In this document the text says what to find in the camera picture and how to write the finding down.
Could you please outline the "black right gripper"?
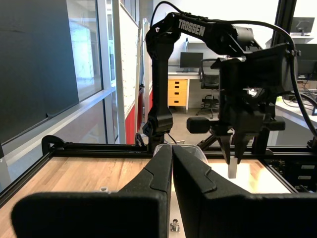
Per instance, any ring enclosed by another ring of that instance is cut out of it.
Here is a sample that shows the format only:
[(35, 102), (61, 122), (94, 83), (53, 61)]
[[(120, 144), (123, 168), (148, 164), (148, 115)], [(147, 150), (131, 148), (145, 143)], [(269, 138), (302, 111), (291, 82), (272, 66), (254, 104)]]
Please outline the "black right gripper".
[(269, 131), (283, 131), (285, 120), (275, 115), (275, 103), (281, 92), (263, 91), (256, 96), (246, 91), (238, 93), (220, 91), (218, 120), (205, 117), (187, 119), (187, 130), (191, 134), (206, 133), (209, 130), (217, 137), (224, 159), (230, 164), (230, 138), (225, 135), (229, 129), (235, 133), (235, 158), (239, 164), (250, 140), (264, 128)]

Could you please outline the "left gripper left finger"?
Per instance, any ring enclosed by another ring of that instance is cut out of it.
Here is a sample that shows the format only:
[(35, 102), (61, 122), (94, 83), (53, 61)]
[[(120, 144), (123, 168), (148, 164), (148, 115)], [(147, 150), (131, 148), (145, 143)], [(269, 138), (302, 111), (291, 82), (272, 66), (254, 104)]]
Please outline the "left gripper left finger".
[(11, 212), (19, 238), (166, 238), (172, 149), (163, 146), (120, 191), (28, 195)]

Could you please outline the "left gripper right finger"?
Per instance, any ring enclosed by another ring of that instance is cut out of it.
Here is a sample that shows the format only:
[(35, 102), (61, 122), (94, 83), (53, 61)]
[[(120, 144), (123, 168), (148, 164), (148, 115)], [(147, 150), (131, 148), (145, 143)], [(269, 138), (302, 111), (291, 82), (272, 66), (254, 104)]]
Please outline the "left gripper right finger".
[(312, 193), (252, 194), (173, 146), (173, 180), (188, 238), (314, 238)]

